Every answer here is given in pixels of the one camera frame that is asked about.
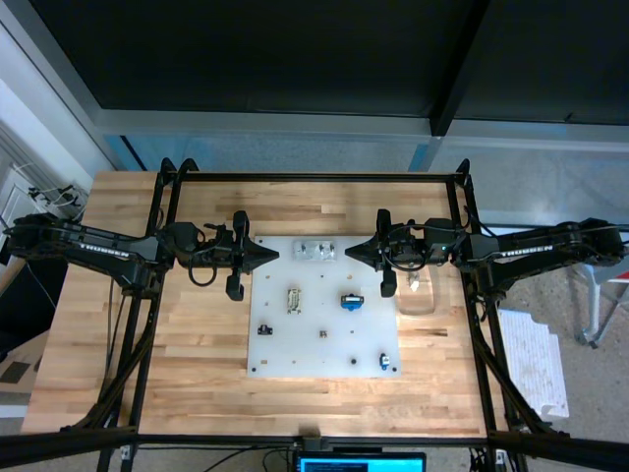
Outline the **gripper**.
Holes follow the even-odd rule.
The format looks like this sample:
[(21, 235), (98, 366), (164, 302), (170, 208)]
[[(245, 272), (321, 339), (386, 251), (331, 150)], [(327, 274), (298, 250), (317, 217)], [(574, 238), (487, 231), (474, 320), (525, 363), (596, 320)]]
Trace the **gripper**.
[(231, 274), (226, 279), (226, 294), (232, 301), (244, 300), (245, 288), (241, 283), (241, 275), (279, 258), (277, 251), (265, 248), (248, 238), (249, 230), (250, 221), (243, 210), (234, 213), (232, 230), (227, 230), (224, 225), (216, 227), (215, 241), (198, 255), (200, 267), (212, 269), (210, 280), (199, 282), (199, 287), (210, 286), (220, 268), (229, 268)]
[(390, 211), (380, 209), (376, 217), (376, 235), (348, 247), (345, 255), (381, 271), (380, 295), (392, 298), (397, 291), (397, 271), (412, 273), (426, 265), (424, 242), (413, 235), (414, 230), (422, 228), (414, 219), (393, 224)]

